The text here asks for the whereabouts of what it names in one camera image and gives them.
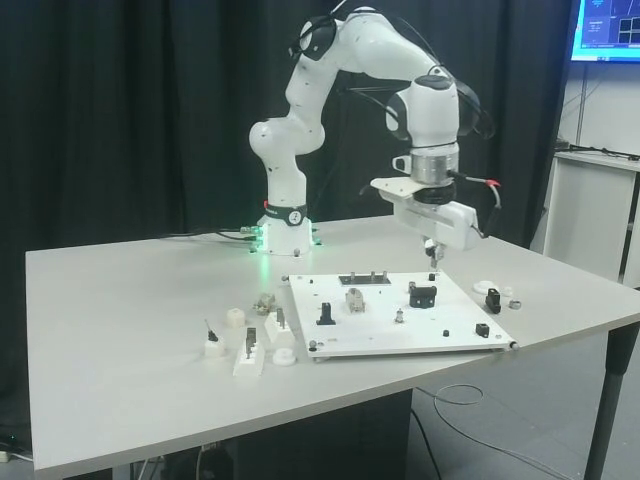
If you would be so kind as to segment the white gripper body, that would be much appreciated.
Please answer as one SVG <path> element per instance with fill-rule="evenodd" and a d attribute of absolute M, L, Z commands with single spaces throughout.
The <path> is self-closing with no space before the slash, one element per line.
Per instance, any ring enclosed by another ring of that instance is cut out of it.
<path fill-rule="evenodd" d="M 394 217 L 434 243 L 455 250 L 476 247 L 476 210 L 452 201 L 445 205 L 423 204 L 411 196 L 392 196 Z"/>

